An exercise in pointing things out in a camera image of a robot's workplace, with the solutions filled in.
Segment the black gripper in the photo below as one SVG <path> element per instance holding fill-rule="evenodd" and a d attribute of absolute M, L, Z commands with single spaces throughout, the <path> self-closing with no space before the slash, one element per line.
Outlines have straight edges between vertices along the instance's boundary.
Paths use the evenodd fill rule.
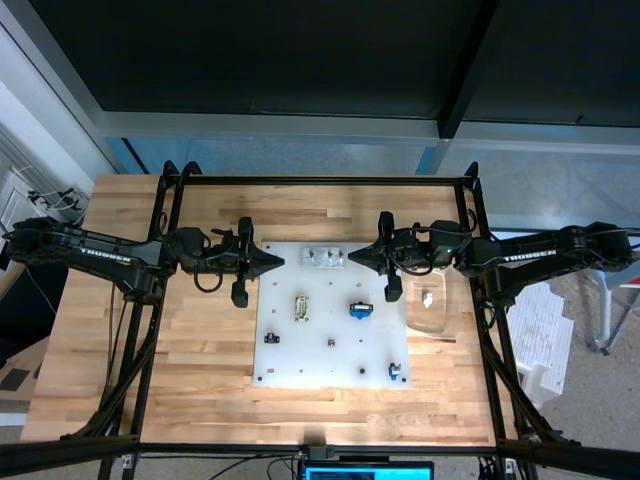
<path fill-rule="evenodd" d="M 275 270 L 285 265 L 283 258 L 263 251 L 253 241 L 253 222 L 250 217 L 242 217 L 238 221 L 237 234 L 231 230 L 225 231 L 223 244 L 225 253 L 222 255 L 223 271 L 234 273 L 236 280 L 231 286 L 231 300 L 235 307 L 248 306 L 248 293 L 246 291 L 246 281 L 249 276 L 251 258 L 251 277 L 258 278 L 267 272 Z"/>
<path fill-rule="evenodd" d="M 410 263 L 417 259 L 418 241 L 410 228 L 395 228 L 394 216 L 389 211 L 380 213 L 378 232 L 380 239 L 350 252 L 348 259 L 377 274 L 384 274 L 387 278 L 385 300 L 396 302 L 403 293 L 402 280 L 397 271 L 407 272 Z"/>

